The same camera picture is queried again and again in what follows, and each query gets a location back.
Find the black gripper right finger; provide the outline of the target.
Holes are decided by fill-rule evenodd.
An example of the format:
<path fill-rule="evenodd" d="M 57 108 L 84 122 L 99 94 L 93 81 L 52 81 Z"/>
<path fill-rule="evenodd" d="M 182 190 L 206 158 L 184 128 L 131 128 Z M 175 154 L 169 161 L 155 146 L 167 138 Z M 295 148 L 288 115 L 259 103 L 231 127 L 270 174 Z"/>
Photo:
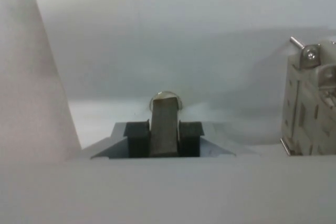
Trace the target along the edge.
<path fill-rule="evenodd" d="M 205 138 L 202 122 L 179 121 L 179 156 L 180 157 L 220 157 L 236 156 Z"/>

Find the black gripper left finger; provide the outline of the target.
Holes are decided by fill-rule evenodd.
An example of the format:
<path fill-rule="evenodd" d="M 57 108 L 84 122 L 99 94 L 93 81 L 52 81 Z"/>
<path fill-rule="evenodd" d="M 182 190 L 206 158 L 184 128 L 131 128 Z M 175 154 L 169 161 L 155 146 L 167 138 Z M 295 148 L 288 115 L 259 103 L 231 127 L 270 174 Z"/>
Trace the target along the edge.
<path fill-rule="evenodd" d="M 90 158 L 147 158 L 149 145 L 149 121 L 116 123 L 109 137 L 90 146 Z"/>

